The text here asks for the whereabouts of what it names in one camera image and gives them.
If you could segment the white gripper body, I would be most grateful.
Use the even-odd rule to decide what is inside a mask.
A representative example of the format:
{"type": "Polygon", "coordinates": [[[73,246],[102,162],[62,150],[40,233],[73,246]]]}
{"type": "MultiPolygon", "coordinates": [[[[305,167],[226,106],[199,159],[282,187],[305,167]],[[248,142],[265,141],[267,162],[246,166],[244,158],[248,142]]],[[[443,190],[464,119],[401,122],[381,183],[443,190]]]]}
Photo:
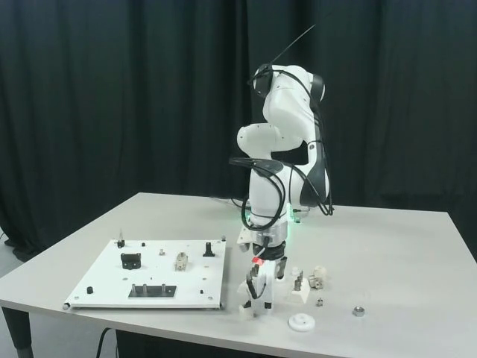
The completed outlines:
{"type": "Polygon", "coordinates": [[[256,311],[271,311],[274,302],[276,262],[266,260],[259,268],[256,278],[256,311]]]}

